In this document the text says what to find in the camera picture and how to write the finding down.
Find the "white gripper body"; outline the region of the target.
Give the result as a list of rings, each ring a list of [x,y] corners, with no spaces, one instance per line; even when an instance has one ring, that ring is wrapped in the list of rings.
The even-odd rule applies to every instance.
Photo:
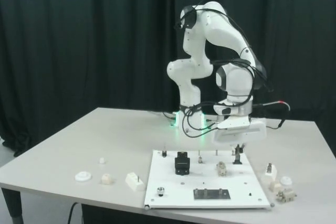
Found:
[[[216,130],[213,143],[215,145],[246,144],[264,140],[266,136],[266,119],[252,119],[249,127]]]

